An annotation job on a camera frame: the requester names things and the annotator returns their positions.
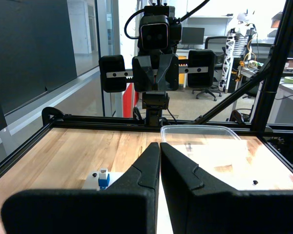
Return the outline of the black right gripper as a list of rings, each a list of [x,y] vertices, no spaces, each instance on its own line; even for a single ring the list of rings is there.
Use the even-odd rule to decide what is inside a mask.
[[[177,55],[136,56],[132,69],[125,69],[122,55],[104,56],[99,60],[101,82],[106,92],[123,92],[133,83],[136,92],[176,91],[179,75],[186,74],[190,88],[212,86],[215,53],[191,50],[187,59]]]

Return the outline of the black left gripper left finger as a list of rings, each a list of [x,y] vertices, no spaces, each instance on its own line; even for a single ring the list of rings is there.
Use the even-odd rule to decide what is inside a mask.
[[[154,142],[106,190],[35,189],[1,208],[8,234],[154,234],[160,148]]]

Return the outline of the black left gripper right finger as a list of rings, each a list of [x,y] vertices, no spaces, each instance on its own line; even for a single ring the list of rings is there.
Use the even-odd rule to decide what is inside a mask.
[[[176,234],[293,234],[293,190],[240,191],[161,143],[161,177]]]

